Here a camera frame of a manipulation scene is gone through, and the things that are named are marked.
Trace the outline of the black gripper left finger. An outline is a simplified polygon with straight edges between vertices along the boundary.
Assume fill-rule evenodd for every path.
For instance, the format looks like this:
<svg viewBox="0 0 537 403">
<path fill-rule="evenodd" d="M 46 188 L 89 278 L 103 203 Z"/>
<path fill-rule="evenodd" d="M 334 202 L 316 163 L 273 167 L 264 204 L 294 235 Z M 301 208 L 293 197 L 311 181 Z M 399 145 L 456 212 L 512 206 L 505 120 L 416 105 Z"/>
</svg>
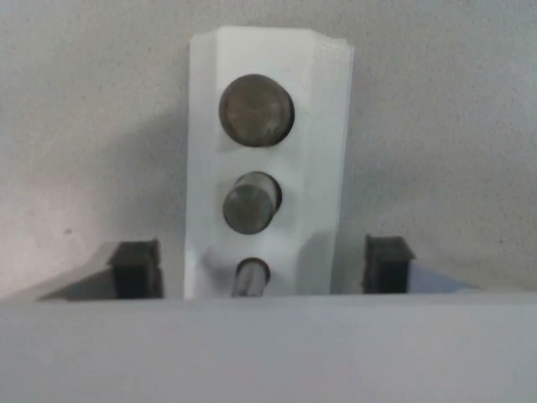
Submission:
<svg viewBox="0 0 537 403">
<path fill-rule="evenodd" d="M 17 291 L 7 301 L 114 301 L 164 298 L 160 242 L 105 242 L 83 265 Z"/>
</svg>

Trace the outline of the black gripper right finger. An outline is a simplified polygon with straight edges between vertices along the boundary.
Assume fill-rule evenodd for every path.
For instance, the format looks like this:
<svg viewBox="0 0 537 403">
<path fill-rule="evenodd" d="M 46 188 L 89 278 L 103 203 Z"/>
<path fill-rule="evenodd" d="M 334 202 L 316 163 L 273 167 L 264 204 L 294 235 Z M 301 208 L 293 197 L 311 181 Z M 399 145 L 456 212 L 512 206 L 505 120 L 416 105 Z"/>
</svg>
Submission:
<svg viewBox="0 0 537 403">
<path fill-rule="evenodd" d="M 368 234 L 365 237 L 362 276 L 365 294 L 451 294 L 481 290 L 419 262 L 401 236 Z"/>
</svg>

